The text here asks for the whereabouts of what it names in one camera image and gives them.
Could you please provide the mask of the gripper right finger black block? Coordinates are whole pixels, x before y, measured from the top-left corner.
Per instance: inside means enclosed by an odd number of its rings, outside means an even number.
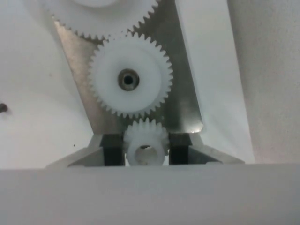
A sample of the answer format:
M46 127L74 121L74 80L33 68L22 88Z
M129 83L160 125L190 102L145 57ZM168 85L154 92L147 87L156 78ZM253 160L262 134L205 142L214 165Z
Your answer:
M205 145L199 133L170 133L169 143L169 165L245 164L239 158Z

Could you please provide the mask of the gripper left finger black block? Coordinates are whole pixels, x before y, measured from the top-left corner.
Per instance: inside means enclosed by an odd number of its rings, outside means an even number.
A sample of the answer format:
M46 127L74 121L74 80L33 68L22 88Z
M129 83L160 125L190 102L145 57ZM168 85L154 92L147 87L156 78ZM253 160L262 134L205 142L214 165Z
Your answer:
M87 147L49 164L48 167L102 167L123 165L123 135L94 134Z

